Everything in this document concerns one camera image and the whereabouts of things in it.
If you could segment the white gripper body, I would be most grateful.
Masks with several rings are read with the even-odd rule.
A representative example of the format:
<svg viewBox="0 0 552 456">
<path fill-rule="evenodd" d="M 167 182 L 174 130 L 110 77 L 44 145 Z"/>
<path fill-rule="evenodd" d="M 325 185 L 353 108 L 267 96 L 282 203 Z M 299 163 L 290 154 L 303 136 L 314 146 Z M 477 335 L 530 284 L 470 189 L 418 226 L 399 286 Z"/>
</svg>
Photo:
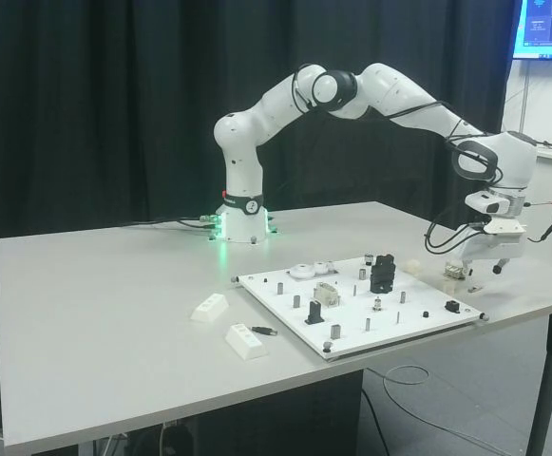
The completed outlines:
<svg viewBox="0 0 552 456">
<path fill-rule="evenodd" d="M 525 234 L 488 235 L 479 233 L 454 249 L 454 258 L 462 262 L 473 260 L 501 260 L 521 257 L 525 248 Z"/>
</svg>

